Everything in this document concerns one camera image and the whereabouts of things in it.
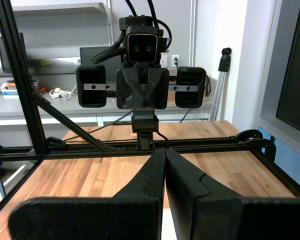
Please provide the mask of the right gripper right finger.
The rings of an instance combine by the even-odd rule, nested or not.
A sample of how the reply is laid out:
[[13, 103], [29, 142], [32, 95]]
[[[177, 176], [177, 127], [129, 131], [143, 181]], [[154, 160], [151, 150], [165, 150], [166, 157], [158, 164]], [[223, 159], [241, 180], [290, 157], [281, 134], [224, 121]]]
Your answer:
[[300, 240], [300, 197], [244, 197], [175, 150], [165, 154], [179, 240]]

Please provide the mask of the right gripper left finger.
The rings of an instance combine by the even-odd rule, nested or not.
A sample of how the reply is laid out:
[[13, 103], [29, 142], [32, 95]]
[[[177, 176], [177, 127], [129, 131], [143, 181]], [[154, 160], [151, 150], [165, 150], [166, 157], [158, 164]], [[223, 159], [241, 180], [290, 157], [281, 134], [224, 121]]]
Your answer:
[[9, 215], [13, 240], [159, 240], [165, 151], [156, 150], [113, 197], [37, 197]]

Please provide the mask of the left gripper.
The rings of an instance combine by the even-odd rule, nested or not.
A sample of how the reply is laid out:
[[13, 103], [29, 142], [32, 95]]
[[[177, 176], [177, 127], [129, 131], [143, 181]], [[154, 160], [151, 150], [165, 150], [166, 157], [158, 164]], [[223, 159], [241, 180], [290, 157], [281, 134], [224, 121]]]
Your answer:
[[202, 67], [179, 67], [171, 76], [166, 68], [145, 62], [123, 66], [108, 82], [104, 65], [80, 65], [76, 69], [78, 102], [84, 108], [102, 108], [107, 98], [116, 98], [119, 109], [158, 109], [167, 107], [174, 92], [178, 108], [199, 108], [203, 102], [206, 71]]

